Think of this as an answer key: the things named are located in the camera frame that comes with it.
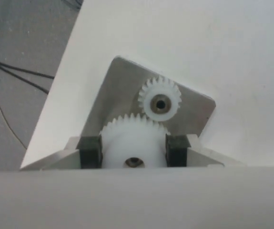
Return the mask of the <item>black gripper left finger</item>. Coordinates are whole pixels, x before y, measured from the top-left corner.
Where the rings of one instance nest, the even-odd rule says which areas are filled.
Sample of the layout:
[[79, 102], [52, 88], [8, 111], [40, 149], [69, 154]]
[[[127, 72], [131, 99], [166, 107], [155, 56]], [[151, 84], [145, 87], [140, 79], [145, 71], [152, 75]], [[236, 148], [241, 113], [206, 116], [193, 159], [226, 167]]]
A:
[[102, 139], [100, 135], [72, 137], [65, 149], [44, 160], [41, 169], [88, 169], [100, 168]]

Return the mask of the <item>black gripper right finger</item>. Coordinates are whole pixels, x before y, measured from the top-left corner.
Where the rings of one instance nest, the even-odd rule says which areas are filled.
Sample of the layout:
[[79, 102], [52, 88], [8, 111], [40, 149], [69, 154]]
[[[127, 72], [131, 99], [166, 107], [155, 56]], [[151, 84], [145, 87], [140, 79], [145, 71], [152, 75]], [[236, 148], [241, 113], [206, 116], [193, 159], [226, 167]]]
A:
[[165, 158], [168, 167], [209, 167], [224, 164], [192, 148], [187, 135], [165, 136]]

